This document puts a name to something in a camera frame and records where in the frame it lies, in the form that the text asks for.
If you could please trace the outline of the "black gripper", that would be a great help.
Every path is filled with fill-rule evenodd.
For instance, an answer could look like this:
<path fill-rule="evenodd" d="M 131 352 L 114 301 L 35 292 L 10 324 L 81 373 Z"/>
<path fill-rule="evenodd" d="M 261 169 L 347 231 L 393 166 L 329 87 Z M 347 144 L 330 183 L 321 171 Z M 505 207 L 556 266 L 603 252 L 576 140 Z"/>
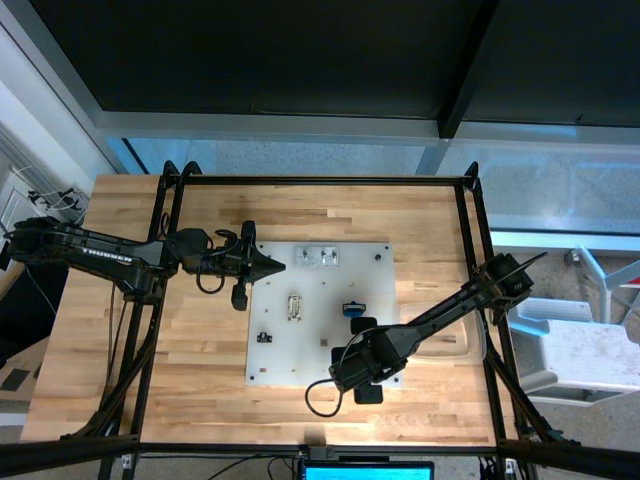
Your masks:
<path fill-rule="evenodd" d="M 373 317 L 350 319 L 351 340 L 331 351 L 331 380 L 341 394 L 354 392 L 358 405 L 378 405 L 384 400 L 382 383 L 407 364 L 389 333 L 399 325 L 378 325 Z"/>
<path fill-rule="evenodd" d="M 246 311 L 248 306 L 247 286 L 272 275 L 284 272 L 284 263 L 265 255 L 256 248 L 256 224 L 247 220 L 242 223 L 239 234 L 228 229 L 218 229 L 215 234 L 224 238 L 224 245 L 217 247 L 216 268 L 221 277 L 233 277 L 231 303 L 235 310 Z"/>

